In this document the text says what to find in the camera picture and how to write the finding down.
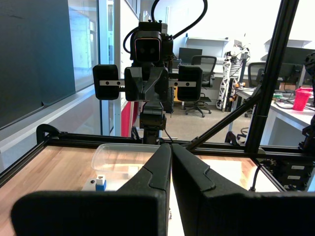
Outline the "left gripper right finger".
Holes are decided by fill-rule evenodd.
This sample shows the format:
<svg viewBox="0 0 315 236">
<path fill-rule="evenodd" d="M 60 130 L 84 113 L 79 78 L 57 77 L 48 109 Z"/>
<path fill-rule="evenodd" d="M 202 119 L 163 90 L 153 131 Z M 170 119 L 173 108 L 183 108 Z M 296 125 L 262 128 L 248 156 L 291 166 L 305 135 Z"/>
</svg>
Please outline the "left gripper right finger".
<svg viewBox="0 0 315 236">
<path fill-rule="evenodd" d="M 312 236 L 315 196 L 248 191 L 178 144 L 172 177 L 187 236 Z"/>
</svg>

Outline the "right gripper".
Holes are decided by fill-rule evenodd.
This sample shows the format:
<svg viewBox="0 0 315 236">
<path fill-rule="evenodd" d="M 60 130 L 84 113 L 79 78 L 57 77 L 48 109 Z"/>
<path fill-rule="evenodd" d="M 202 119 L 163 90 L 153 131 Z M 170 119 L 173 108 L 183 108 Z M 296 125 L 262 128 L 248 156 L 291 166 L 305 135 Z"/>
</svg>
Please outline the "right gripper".
<svg viewBox="0 0 315 236">
<path fill-rule="evenodd" d="M 145 63 L 127 67 L 125 77 L 120 79 L 116 65 L 98 64 L 93 68 L 93 77 L 99 100 L 115 100 L 124 92 L 127 101 L 166 101 L 169 88 L 177 87 L 179 100 L 197 101 L 203 70 L 199 66 L 180 66 L 177 73 L 170 73 L 165 66 Z"/>
</svg>

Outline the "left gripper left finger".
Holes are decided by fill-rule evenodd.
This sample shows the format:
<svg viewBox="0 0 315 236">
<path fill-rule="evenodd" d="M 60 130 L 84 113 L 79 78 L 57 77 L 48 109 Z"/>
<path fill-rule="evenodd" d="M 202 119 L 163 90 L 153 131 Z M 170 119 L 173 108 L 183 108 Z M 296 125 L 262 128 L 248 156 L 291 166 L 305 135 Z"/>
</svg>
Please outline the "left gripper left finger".
<svg viewBox="0 0 315 236">
<path fill-rule="evenodd" d="M 171 147 L 161 145 L 117 191 L 37 191 L 11 210 L 18 236 L 165 236 Z"/>
</svg>

